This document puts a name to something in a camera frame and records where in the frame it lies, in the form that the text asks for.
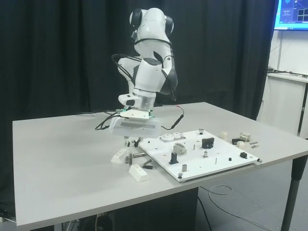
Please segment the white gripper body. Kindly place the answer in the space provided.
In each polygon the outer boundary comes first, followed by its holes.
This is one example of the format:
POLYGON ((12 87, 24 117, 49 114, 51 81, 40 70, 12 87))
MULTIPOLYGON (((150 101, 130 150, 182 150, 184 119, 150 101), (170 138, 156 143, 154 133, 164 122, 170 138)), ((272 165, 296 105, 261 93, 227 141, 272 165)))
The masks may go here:
POLYGON ((109 132, 123 137, 157 138, 161 133, 161 120, 133 120, 122 117, 112 118, 109 132))

